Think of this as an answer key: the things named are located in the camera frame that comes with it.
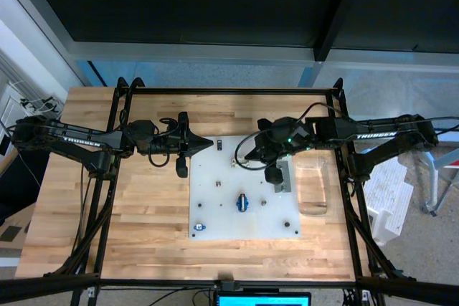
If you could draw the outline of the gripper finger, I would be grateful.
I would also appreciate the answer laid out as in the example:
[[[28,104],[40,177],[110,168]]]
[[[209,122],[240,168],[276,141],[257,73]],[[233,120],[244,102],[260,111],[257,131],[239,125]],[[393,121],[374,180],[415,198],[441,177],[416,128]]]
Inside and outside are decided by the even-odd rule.
[[[213,140],[208,138],[203,138],[199,135],[194,134],[191,130],[189,130],[189,142],[190,143],[213,143]]]
[[[257,161],[262,163],[264,166],[271,166],[276,162],[276,153],[271,151],[250,151],[245,158],[249,161]]]
[[[192,157],[194,155],[196,155],[197,153],[207,149],[207,148],[210,148],[214,145],[213,142],[209,142],[209,143],[193,143],[193,144],[189,144],[189,157]]]
[[[273,142],[266,135],[257,135],[255,147],[245,155],[246,158],[274,158]]]

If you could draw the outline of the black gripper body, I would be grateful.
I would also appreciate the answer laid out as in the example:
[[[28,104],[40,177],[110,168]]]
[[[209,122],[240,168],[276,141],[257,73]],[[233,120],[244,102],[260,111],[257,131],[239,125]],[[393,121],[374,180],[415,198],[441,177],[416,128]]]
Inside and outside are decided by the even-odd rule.
[[[179,178],[188,177],[188,167],[186,166],[186,157],[189,148],[188,130],[189,119],[186,112],[181,112],[178,119],[162,118],[160,123],[167,125],[162,133],[155,133],[149,143],[147,156],[150,164],[157,168],[165,167],[172,154],[177,154],[176,174]],[[161,163],[155,163],[152,155],[166,156],[166,160]]]
[[[263,118],[258,120],[257,126],[260,130],[258,135],[266,135],[273,142],[276,153],[276,162],[265,168],[265,180],[268,183],[282,183],[284,178],[281,169],[277,167],[278,160],[294,155],[313,141],[313,124],[295,118],[280,118],[273,122]]]

